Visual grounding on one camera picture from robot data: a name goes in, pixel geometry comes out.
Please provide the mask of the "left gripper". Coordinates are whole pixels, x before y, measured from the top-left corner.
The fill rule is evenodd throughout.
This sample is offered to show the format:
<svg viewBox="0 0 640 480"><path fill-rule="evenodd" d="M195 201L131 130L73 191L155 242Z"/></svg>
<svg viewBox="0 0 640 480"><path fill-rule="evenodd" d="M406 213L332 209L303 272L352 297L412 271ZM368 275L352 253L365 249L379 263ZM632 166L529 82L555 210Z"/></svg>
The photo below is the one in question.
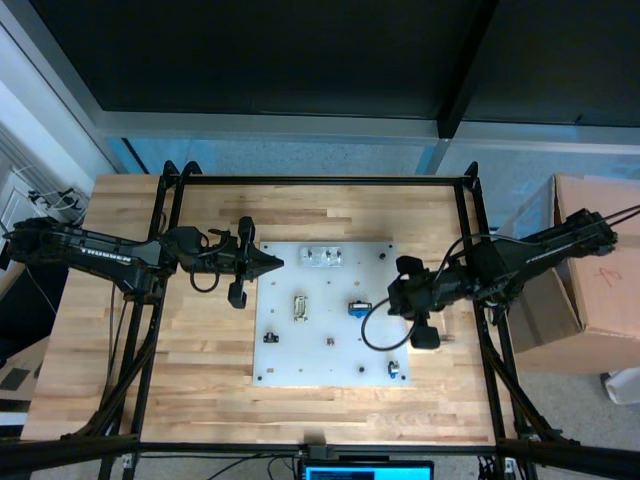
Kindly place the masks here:
<svg viewBox="0 0 640 480"><path fill-rule="evenodd" d="M255 244L255 225L251 217L244 216L239 220L238 235L240 244L236 249L234 260L234 281L229 285L228 301L234 308L245 308L247 294L244 281L253 282L260 276L283 267L284 261L274 255L261 251ZM254 264L248 267L249 260Z"/></svg>

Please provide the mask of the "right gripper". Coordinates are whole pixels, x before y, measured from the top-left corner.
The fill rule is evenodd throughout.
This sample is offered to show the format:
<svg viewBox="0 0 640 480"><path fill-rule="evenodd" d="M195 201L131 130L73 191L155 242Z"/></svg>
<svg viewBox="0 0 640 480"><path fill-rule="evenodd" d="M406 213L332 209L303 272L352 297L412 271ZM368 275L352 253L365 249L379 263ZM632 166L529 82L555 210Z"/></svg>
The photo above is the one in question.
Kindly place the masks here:
<svg viewBox="0 0 640 480"><path fill-rule="evenodd" d="M436 327L428 324L435 310L433 281L436 273L425 268L419 258L400 256L396 259L398 276L388 287L389 314L413 323L409 341L415 349L437 349L440 337Z"/></svg>

